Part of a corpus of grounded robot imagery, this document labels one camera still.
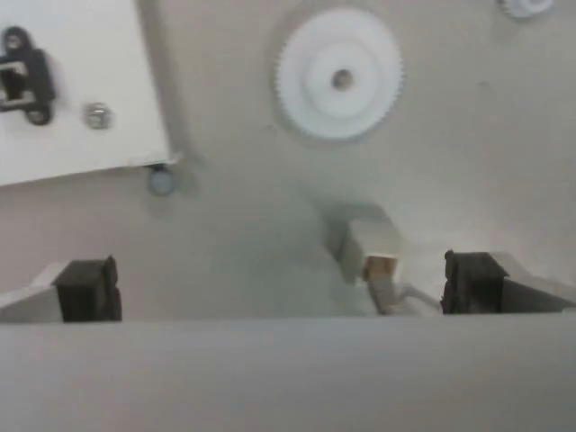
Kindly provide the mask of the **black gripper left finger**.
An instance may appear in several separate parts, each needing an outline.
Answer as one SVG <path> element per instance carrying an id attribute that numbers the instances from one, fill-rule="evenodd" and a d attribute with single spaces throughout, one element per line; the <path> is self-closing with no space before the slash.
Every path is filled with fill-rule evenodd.
<path id="1" fill-rule="evenodd" d="M 122 320 L 117 263 L 73 260 L 46 266 L 28 285 L 1 294 L 3 323 L 88 323 Z"/>

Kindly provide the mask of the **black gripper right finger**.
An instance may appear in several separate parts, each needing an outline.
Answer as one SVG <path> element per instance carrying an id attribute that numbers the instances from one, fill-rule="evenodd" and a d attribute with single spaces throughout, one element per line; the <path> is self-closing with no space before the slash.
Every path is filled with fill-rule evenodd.
<path id="1" fill-rule="evenodd" d="M 445 253 L 442 312 L 531 314 L 575 311 L 575 288 L 531 274 L 505 252 Z"/>

